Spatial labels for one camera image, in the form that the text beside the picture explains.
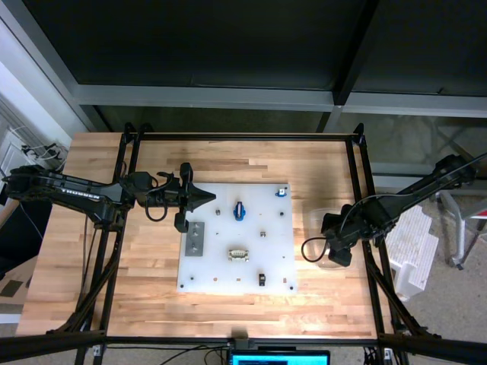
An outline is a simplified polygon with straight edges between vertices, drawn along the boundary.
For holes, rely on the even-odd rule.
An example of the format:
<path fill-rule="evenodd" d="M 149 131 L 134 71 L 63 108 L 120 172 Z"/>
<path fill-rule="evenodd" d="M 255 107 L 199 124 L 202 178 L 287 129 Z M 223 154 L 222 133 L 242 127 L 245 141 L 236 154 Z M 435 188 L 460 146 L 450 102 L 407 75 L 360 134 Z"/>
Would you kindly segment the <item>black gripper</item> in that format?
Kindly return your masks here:
<path fill-rule="evenodd" d="M 180 233 L 187 233 L 189 222 L 186 220 L 186 212 L 194 211 L 202 205 L 216 199 L 215 194 L 200 189 L 192 183 L 192 167 L 190 163 L 180 165 L 180 177 L 176 178 L 173 173 L 157 172 L 158 176 L 164 177 L 166 182 L 163 185 L 153 187 L 146 195 L 146 217 L 153 222 L 163 221 L 168 208 L 178 208 L 179 211 L 174 217 L 174 226 Z M 164 213 L 160 218 L 150 215 L 150 208 L 163 208 Z"/>
<path fill-rule="evenodd" d="M 328 259 L 342 267 L 349 267 L 352 260 L 351 248 L 359 238 L 358 226 L 349 219 L 342 226 L 343 219 L 341 214 L 326 213 L 321 233 L 329 245 Z"/>

